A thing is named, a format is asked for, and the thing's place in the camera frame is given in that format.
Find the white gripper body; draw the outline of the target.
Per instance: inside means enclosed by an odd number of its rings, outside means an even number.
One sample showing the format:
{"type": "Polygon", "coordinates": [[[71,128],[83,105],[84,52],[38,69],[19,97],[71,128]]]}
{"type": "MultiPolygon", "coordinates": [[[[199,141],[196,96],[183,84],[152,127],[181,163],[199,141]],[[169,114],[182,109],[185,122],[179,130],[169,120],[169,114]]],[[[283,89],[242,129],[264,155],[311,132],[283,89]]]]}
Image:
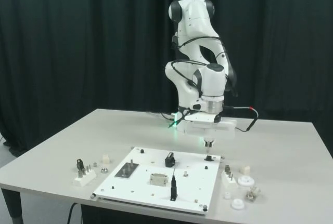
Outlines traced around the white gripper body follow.
{"type": "Polygon", "coordinates": [[[177,125],[177,131],[203,139],[233,139],[236,124],[236,120],[223,120],[219,123],[181,121],[177,125]]]}

